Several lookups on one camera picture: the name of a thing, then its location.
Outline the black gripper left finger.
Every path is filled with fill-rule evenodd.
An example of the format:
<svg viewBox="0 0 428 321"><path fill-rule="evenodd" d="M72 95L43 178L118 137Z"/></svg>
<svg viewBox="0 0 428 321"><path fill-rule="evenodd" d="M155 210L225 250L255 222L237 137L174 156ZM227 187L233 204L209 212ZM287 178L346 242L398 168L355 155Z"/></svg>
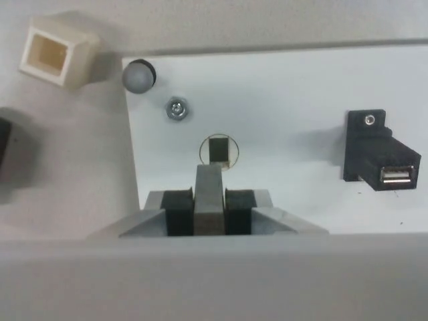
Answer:
<svg viewBox="0 0 428 321"><path fill-rule="evenodd" d="M193 190L151 191L144 208L130 218L121 237L193 235Z"/></svg>

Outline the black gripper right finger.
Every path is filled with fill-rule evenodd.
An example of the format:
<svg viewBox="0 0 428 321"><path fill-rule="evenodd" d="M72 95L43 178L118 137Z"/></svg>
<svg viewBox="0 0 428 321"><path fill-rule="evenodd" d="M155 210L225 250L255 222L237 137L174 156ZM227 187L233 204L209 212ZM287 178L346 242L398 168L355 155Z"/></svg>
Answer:
<svg viewBox="0 0 428 321"><path fill-rule="evenodd" d="M319 225L275 207L267 189L225 191L225 232L228 235L328 235Z"/></svg>

